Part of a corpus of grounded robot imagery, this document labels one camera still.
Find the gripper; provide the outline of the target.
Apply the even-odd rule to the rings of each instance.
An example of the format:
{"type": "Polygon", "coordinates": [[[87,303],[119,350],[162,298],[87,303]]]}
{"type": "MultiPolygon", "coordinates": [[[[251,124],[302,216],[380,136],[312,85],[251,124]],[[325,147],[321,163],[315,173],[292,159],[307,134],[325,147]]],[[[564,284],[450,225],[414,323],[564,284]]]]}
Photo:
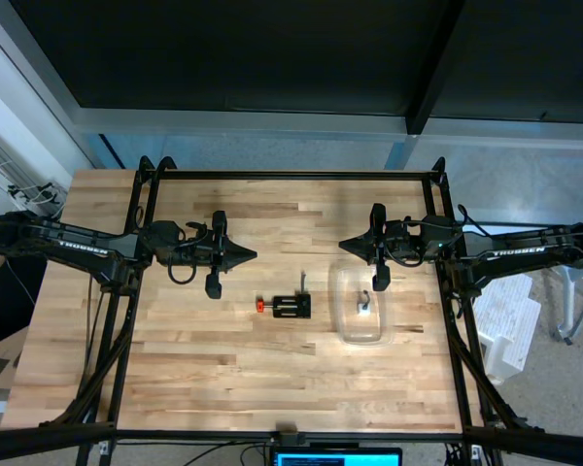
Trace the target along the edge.
{"type": "Polygon", "coordinates": [[[372,278],[373,290],[385,291],[391,282],[391,271],[386,264],[389,258],[394,263],[408,267],[406,259],[400,254],[400,242],[407,237],[407,227],[402,220],[387,220],[386,207],[375,203],[370,212],[370,230],[353,238],[342,240],[339,247],[358,257],[367,265],[370,264],[370,233],[372,236],[372,260],[375,265],[375,275],[372,278]]]}
{"type": "Polygon", "coordinates": [[[205,277],[205,291],[210,299],[222,297],[221,270],[228,273],[235,267],[257,258],[256,251],[242,247],[226,237],[226,230],[225,212],[215,211],[211,227],[207,229],[204,239],[195,247],[195,266],[210,269],[205,277]]]}

